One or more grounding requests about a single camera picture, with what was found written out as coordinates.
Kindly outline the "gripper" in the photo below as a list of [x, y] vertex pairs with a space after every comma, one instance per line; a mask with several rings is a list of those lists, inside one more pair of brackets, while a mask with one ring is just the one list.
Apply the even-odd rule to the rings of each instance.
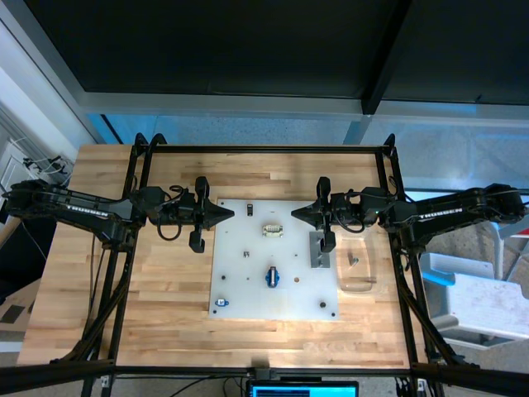
[[[323, 230], [320, 247], [322, 252], [330, 253], [336, 247], [336, 234], [331, 230], [331, 226], [339, 225], [345, 231], [351, 232], [351, 228], [346, 224], [346, 216], [350, 215], [350, 205], [346, 193], [331, 194], [331, 181], [325, 176], [317, 182], [317, 198]], [[317, 202], [294, 209], [291, 214], [297, 220], [317, 228]]]
[[[179, 200], [178, 220], [181, 226], [193, 226], [189, 235], [189, 247], [195, 253], [204, 253], [205, 241], [202, 238], [204, 221], [206, 216], [206, 202], [208, 200], [210, 186], [205, 176], [197, 177], [195, 181], [195, 193], [187, 189]], [[235, 213], [214, 203], [207, 203], [207, 212], [212, 216], [207, 218], [207, 228], [211, 229], [220, 222], [224, 222], [235, 216]]]

